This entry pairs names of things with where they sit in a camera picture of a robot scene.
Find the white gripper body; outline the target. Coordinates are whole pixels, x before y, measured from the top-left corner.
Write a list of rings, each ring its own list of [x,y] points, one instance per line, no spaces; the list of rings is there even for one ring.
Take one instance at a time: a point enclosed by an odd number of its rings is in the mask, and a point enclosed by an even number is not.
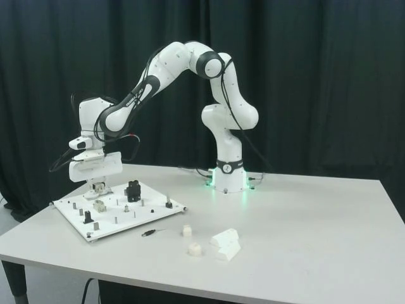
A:
[[[119,174],[123,170],[120,152],[84,151],[72,158],[69,178],[73,182]]]

